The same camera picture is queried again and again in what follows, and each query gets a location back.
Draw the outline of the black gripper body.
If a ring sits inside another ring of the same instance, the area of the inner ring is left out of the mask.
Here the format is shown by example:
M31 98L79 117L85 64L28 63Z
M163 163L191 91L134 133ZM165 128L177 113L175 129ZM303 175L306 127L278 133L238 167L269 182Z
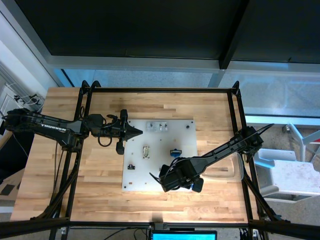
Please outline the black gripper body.
M161 186L164 192L187 189L200 193L203 189L203 179L201 177L195 179L179 178L175 172L170 172L161 178Z
M107 136L110 139L118 138L118 142L116 143L115 150L117 154L123 155L125 153L124 142L128 140L127 136L127 124L128 124L128 111L126 109L122 109L120 111L120 116L108 114L107 118L111 119L106 126L107 128Z

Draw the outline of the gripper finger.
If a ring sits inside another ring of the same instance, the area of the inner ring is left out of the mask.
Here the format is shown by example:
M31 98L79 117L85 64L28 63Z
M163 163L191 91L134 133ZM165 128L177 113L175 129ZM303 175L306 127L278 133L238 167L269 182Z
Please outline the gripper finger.
M130 139L135 138L137 136L140 136L142 134L143 134L142 131L141 132L129 132L126 134L126 141L128 142Z
M133 126L130 121L127 123L127 131L128 132L143 132L142 130Z

